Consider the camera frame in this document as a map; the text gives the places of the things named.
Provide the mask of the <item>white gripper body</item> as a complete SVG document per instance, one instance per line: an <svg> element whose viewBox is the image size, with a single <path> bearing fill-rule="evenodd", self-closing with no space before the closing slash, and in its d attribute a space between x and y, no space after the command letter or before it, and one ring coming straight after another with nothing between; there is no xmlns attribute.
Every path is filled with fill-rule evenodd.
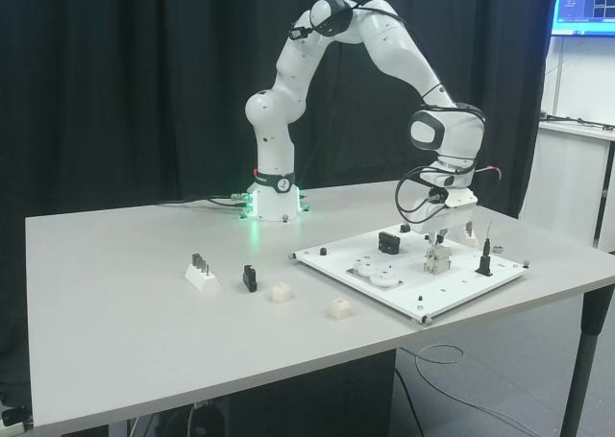
<svg viewBox="0 0 615 437"><path fill-rule="evenodd" d="M440 232L464 226L472 217L477 200L461 206L448 206L445 203L416 201L411 209L418 209L407 215L413 231L419 234Z"/></svg>

